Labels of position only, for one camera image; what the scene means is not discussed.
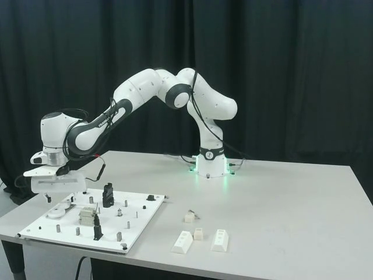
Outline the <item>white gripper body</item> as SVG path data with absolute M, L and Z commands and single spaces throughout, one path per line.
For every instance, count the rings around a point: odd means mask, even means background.
M 43 176 L 31 178 L 31 190 L 34 193 L 76 193 L 87 190 L 85 176 L 79 171 L 70 171 L 57 176 Z

